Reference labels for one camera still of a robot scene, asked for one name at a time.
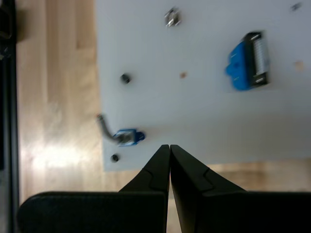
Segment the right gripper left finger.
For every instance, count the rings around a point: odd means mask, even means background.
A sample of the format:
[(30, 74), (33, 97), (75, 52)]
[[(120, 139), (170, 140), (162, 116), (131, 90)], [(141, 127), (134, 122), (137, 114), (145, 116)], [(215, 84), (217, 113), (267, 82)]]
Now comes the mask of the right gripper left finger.
[(164, 233), (170, 147), (162, 145), (118, 192), (44, 192), (19, 208), (22, 233)]

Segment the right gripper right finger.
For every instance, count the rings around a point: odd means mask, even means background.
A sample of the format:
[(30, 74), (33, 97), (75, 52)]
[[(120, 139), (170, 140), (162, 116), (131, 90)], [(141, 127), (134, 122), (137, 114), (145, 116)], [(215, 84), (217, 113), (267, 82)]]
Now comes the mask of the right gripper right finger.
[(308, 233), (309, 192), (246, 191), (171, 145), (171, 183), (184, 233)]

